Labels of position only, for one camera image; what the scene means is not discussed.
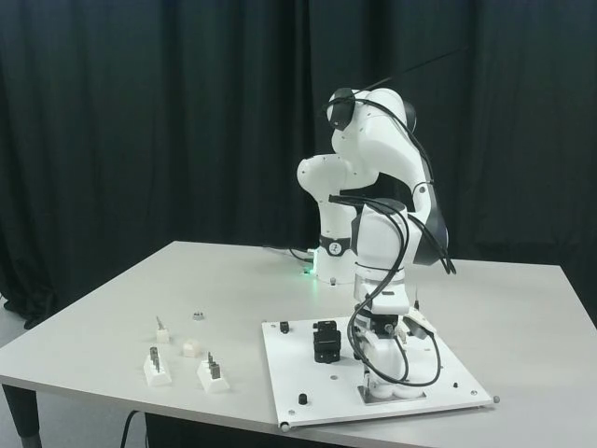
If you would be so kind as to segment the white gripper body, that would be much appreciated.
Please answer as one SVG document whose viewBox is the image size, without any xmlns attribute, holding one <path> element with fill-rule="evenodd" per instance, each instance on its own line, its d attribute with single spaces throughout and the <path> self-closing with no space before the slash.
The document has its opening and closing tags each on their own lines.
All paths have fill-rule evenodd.
<svg viewBox="0 0 597 448">
<path fill-rule="evenodd" d="M 362 341 L 362 349 L 368 362 L 371 382 L 376 387 L 390 387 L 394 383 L 386 377 L 404 381 L 406 379 L 406 361 L 396 336 L 383 336 L 366 333 Z"/>
</svg>

